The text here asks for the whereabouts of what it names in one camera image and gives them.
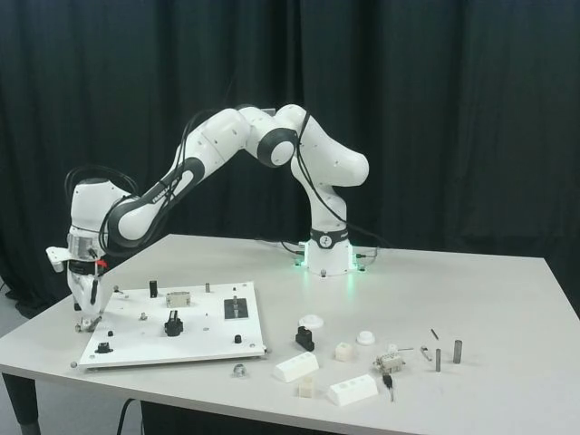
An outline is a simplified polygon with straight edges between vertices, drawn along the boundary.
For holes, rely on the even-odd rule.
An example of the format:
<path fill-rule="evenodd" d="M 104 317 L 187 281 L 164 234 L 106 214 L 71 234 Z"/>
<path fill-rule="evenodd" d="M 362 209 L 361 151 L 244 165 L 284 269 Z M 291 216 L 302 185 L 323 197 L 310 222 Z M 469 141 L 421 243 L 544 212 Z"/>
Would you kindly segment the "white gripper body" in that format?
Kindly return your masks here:
<path fill-rule="evenodd" d="M 102 278 L 97 275 L 81 275 L 67 271 L 67 284 L 80 311 L 86 315 L 97 315 L 103 308 Z"/>

